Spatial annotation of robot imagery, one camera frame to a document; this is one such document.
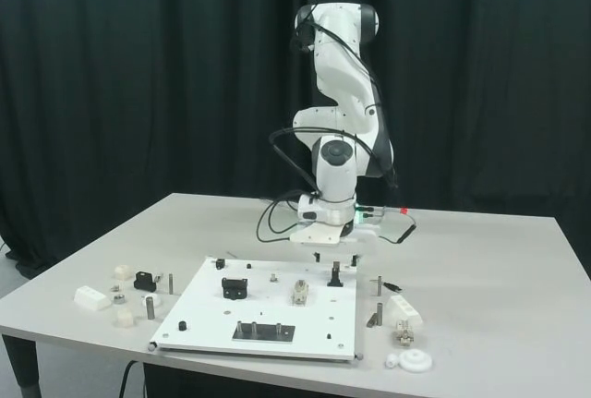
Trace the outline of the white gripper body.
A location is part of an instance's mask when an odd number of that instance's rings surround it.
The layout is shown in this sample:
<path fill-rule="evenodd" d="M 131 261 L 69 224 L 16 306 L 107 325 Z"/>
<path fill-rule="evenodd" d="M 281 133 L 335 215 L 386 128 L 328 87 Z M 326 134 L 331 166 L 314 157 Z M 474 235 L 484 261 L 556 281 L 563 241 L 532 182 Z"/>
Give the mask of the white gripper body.
<path fill-rule="evenodd" d="M 308 226 L 295 232 L 295 244 L 332 253 L 372 253 L 377 247 L 376 228 L 357 227 L 346 236 L 341 232 L 341 227 Z"/>

